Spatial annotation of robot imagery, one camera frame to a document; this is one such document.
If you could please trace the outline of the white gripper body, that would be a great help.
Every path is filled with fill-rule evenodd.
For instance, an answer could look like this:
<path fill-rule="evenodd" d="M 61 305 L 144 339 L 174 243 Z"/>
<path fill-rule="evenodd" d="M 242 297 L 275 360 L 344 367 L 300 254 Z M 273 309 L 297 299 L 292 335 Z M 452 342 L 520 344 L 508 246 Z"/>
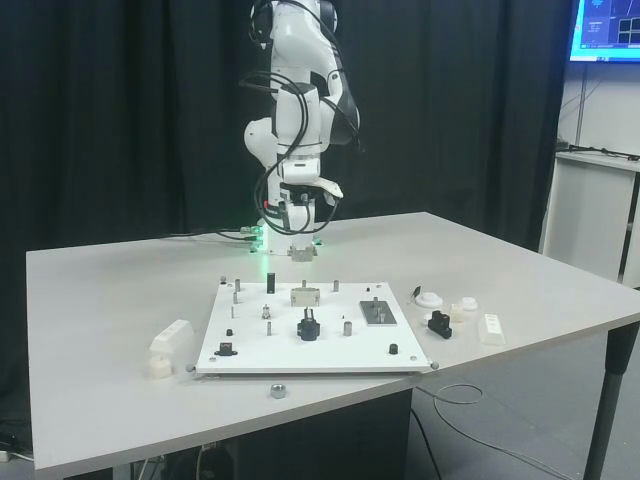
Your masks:
<path fill-rule="evenodd" d="M 305 205 L 287 205 L 289 229 L 296 234 L 290 237 L 291 246 L 294 248 L 307 248 L 312 245 L 315 228 L 315 201 L 309 200 Z"/>

